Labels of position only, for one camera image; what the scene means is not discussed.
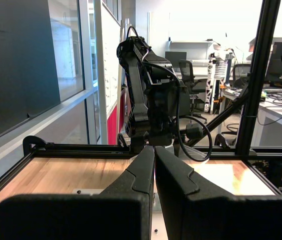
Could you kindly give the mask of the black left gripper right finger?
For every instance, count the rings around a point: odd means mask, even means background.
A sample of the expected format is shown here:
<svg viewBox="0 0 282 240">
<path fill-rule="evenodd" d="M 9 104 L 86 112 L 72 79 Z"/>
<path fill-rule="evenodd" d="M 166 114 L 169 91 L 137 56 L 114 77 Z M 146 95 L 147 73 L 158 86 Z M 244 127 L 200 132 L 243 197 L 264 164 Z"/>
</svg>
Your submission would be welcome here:
<svg viewBox="0 0 282 240">
<path fill-rule="evenodd" d="M 155 178 L 171 240 L 282 240 L 282 195 L 233 195 L 155 149 Z"/>
</svg>

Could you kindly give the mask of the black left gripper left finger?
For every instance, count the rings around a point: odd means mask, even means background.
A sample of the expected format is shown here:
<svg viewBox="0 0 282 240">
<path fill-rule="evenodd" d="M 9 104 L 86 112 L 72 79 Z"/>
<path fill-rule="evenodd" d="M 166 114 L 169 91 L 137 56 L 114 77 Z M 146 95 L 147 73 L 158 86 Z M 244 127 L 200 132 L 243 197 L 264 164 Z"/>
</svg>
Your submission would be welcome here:
<svg viewBox="0 0 282 240">
<path fill-rule="evenodd" d="M 154 149 L 100 194 L 19 194 L 0 202 L 0 240 L 148 240 Z"/>
</svg>

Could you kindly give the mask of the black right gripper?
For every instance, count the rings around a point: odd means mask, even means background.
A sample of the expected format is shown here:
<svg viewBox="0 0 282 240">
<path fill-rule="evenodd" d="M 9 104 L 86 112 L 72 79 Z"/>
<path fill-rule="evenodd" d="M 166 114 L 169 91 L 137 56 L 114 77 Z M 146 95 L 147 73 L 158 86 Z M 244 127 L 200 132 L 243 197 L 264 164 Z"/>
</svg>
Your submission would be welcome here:
<svg viewBox="0 0 282 240">
<path fill-rule="evenodd" d="M 181 140 L 199 140 L 203 137 L 203 127 L 198 123 L 189 123 L 180 130 Z M 151 131 L 148 135 L 148 143 L 151 146 L 169 146 L 173 143 L 174 155 L 179 157 L 180 142 L 177 135 L 176 123 L 169 123 L 161 131 Z"/>
</svg>

